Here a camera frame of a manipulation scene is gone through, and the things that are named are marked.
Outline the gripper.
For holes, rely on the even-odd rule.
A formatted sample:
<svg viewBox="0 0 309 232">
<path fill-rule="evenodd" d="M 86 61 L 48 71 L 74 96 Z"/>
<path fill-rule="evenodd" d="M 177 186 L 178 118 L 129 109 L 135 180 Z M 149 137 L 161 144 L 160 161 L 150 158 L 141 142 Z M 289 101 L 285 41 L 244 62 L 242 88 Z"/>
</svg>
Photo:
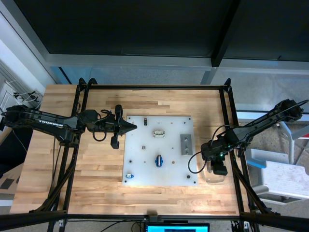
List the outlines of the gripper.
<svg viewBox="0 0 309 232">
<path fill-rule="evenodd" d="M 118 136 L 123 136 L 124 134 L 137 129 L 137 125 L 125 121 L 122 118 L 122 115 L 122 106 L 116 105 L 114 113 L 110 113 L 106 119 L 106 132 L 113 134 L 111 137 L 111 146 L 113 149 L 119 149 Z"/>
<path fill-rule="evenodd" d="M 210 164 L 215 175 L 227 175 L 227 168 L 224 166 L 225 156 L 228 151 L 221 142 L 207 142 L 201 146 L 202 159 Z"/>
</svg>

